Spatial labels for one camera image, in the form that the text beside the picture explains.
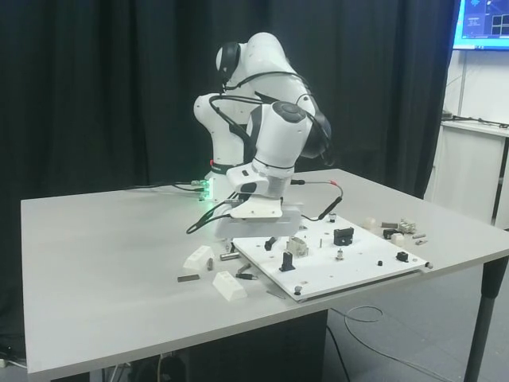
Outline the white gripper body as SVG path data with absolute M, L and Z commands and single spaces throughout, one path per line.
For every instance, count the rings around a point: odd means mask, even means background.
M 268 218 L 224 217 L 214 222 L 219 239 L 293 236 L 301 224 L 301 206 L 283 205 L 282 216 Z

